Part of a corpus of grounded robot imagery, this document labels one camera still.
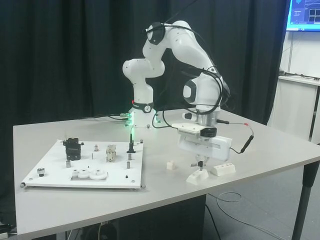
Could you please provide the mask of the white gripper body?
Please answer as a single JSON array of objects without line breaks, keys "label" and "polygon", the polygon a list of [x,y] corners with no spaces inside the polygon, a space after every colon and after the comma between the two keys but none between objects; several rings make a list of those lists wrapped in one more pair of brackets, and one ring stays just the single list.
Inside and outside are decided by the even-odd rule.
[{"label": "white gripper body", "polygon": [[185,151],[219,161],[227,161],[230,156],[231,139],[223,136],[194,138],[180,136],[178,146]]}]

